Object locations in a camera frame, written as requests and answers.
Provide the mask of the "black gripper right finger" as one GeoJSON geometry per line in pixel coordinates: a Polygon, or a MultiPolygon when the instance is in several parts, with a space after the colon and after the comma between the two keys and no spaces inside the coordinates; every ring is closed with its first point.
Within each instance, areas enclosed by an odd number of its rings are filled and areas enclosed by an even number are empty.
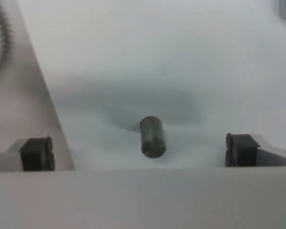
{"type": "Polygon", "coordinates": [[[258,134],[226,135],[226,167],[284,167],[286,150],[268,143],[258,134]]]}

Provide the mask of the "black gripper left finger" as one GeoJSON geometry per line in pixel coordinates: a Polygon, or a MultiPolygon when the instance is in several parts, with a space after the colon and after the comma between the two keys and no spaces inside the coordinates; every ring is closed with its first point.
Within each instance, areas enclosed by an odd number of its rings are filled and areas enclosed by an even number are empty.
{"type": "Polygon", "coordinates": [[[0,171],[54,171],[52,150],[50,136],[19,139],[0,152],[0,171]]]}

